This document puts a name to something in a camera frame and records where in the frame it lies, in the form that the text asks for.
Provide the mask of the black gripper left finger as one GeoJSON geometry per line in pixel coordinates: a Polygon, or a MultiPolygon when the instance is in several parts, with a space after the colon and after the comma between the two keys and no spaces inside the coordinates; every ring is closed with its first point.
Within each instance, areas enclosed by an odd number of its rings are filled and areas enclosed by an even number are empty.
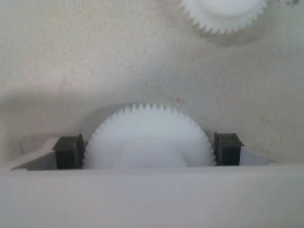
{"type": "Polygon", "coordinates": [[[84,140],[75,136],[51,137],[34,152],[10,162],[11,170],[70,170],[81,169],[84,159],[84,140]]]}

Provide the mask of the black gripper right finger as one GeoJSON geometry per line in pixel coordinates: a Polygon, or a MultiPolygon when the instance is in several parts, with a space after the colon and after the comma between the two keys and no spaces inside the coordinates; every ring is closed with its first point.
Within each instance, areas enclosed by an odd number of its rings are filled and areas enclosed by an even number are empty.
{"type": "Polygon", "coordinates": [[[271,160],[244,147],[235,133],[214,133],[213,148],[217,166],[266,166],[271,160]]]}

